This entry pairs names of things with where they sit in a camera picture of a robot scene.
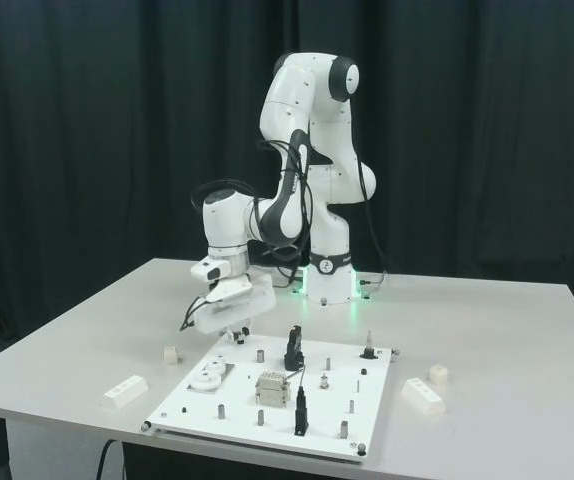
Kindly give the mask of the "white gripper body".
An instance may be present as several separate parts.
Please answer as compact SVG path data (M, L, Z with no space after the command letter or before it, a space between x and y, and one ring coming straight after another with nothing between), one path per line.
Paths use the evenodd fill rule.
M234 296L209 301L213 292L206 296L206 303L194 313L196 329L205 334L240 331L249 327L251 319L274 308L274 288L269 274L227 279L218 284L225 286L227 293Z

